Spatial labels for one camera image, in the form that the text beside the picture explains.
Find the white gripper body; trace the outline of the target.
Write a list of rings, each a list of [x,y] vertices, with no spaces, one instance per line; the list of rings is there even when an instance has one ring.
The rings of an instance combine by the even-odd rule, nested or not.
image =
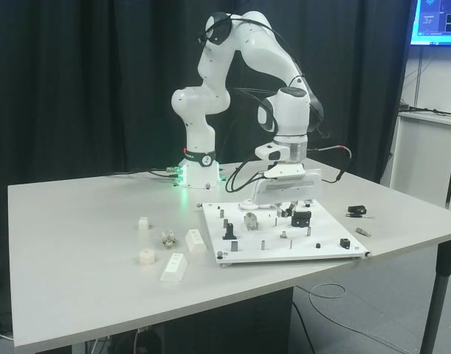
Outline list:
[[[322,170],[273,167],[262,173],[252,200],[257,205],[315,200],[322,193]]]

